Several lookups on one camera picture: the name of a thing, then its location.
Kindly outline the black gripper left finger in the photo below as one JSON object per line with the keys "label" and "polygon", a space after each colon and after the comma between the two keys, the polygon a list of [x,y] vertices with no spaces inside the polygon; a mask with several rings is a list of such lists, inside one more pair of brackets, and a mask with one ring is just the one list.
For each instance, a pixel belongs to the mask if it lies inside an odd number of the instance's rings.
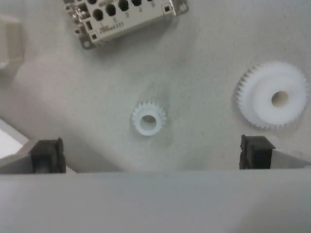
{"label": "black gripper left finger", "polygon": [[1,174],[66,173],[64,144],[55,140],[30,140],[16,153],[0,160]]}

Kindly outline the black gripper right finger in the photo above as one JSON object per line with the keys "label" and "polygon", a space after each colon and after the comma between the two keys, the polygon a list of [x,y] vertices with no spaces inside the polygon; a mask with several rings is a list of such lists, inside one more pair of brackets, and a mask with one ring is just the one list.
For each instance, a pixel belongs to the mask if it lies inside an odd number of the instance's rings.
{"label": "black gripper right finger", "polygon": [[239,169],[302,169],[311,167],[311,156],[276,148],[265,136],[241,136]]}

